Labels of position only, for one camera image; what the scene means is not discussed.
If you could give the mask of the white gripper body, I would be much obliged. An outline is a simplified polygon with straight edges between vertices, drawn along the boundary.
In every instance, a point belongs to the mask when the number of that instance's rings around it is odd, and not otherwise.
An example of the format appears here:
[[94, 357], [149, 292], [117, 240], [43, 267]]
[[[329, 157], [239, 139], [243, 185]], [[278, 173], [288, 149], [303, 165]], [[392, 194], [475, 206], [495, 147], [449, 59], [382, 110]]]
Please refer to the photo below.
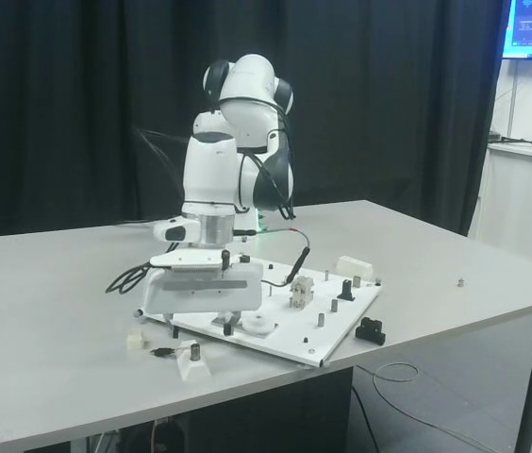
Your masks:
[[221, 269], [157, 269], [149, 273], [141, 309], [146, 314], [257, 310], [263, 265], [231, 264]]

